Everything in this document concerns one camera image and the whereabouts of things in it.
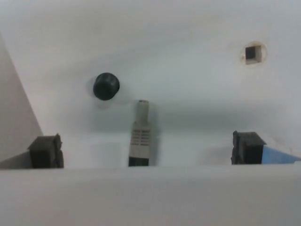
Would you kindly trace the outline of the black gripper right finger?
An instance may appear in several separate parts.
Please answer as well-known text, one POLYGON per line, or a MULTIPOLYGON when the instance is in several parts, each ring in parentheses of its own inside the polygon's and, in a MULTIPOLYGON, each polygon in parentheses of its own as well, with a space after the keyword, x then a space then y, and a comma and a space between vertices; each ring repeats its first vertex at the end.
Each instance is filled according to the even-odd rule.
POLYGON ((232 165, 293 164, 301 158, 267 146, 256 132, 233 132, 232 165))

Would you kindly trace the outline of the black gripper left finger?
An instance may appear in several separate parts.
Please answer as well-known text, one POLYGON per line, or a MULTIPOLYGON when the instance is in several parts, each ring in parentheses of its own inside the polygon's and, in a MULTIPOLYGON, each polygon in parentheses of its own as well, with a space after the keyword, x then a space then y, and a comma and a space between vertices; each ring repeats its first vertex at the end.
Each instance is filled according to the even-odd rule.
POLYGON ((1 169, 63 169, 64 156, 59 134, 38 136, 24 153, 0 162, 1 169))

